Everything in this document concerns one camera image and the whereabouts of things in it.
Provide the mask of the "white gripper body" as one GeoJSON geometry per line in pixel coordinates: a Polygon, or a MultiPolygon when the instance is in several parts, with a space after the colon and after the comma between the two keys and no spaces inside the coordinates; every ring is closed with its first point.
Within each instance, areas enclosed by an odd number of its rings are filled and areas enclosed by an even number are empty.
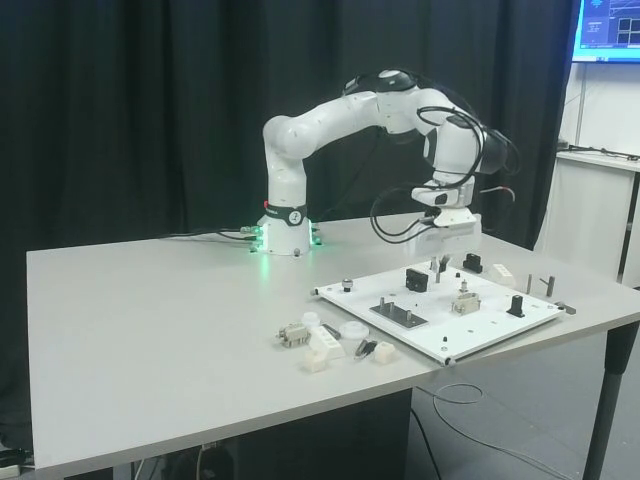
{"type": "Polygon", "coordinates": [[[482,217],[473,216],[473,224],[451,228],[430,228],[407,242],[412,257],[442,257],[469,253],[479,248],[482,240],[482,217]]]}

